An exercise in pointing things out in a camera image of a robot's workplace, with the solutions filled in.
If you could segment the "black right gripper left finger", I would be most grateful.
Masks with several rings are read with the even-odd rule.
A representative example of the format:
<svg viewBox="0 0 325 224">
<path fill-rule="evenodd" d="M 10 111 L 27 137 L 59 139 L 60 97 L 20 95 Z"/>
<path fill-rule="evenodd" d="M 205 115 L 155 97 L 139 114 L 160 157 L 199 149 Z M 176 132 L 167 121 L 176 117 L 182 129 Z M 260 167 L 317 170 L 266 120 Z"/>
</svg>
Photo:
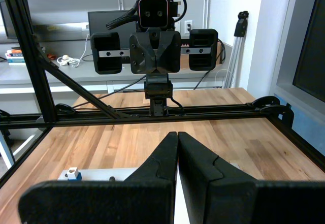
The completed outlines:
<svg viewBox="0 0 325 224">
<path fill-rule="evenodd" d="M 19 199 L 22 223 L 173 223 L 177 133 L 124 181 L 45 181 Z"/>
</svg>

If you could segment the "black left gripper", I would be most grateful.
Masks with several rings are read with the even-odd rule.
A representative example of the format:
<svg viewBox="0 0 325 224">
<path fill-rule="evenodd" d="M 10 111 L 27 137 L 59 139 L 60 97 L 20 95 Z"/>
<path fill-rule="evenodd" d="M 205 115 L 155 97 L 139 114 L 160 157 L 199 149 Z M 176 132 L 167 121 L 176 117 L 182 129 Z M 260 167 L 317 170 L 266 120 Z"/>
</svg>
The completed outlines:
<svg viewBox="0 0 325 224">
<path fill-rule="evenodd" d="M 124 63 L 130 63 L 133 74 L 165 74 L 180 71 L 182 55 L 188 56 L 192 71 L 214 69 L 217 41 L 214 29 L 193 29 L 185 40 L 177 31 L 154 28 L 133 33 L 127 49 L 121 49 L 117 32 L 93 34 L 91 49 L 98 74 L 118 74 Z"/>
</svg>

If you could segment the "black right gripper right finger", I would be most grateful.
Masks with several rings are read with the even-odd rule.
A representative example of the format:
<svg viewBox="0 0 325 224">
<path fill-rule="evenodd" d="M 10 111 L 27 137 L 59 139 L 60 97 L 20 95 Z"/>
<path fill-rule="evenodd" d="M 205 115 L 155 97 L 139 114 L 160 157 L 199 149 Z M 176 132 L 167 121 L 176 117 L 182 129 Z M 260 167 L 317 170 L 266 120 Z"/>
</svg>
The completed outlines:
<svg viewBox="0 0 325 224">
<path fill-rule="evenodd" d="M 188 133 L 178 137 L 191 223 L 324 223 L 324 182 L 257 180 Z"/>
</svg>

